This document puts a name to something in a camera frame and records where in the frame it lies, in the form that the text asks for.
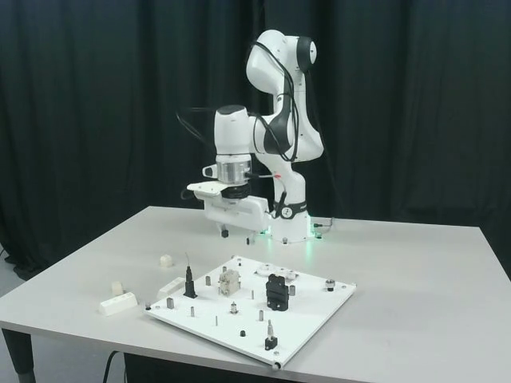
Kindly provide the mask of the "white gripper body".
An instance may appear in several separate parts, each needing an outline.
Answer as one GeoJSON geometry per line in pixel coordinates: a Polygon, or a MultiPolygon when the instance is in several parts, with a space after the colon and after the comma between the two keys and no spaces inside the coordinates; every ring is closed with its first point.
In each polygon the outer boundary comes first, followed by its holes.
{"type": "Polygon", "coordinates": [[[205,216],[220,225],[261,232],[268,229],[268,204],[265,198],[250,195],[225,199],[221,195],[204,199],[205,216]]]}

